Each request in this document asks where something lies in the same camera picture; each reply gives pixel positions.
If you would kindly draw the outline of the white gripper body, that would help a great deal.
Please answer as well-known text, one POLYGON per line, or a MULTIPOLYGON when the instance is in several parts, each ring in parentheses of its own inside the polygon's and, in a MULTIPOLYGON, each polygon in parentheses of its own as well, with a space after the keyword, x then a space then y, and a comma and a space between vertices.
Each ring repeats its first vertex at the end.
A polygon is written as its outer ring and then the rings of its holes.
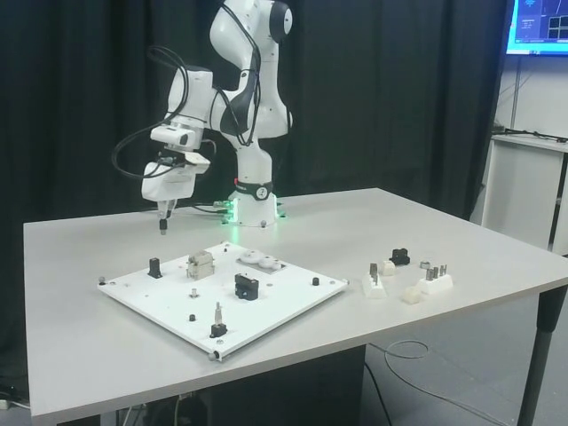
POLYGON ((171 168, 149 162, 145 175, 152 177, 142 181, 141 195, 148 201, 171 201, 190 198, 194 191, 194 171, 189 166, 171 168))

